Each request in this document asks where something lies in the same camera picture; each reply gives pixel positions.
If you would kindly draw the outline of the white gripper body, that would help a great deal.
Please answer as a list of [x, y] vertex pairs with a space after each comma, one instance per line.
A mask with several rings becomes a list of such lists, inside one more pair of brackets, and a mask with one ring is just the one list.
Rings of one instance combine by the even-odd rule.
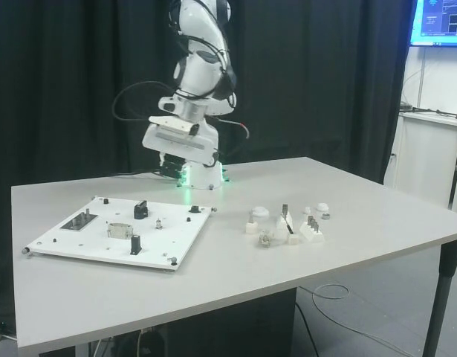
[[206, 166], [218, 161], [218, 131], [203, 123], [196, 135], [182, 135], [150, 124], [142, 145], [156, 152], [183, 158]]

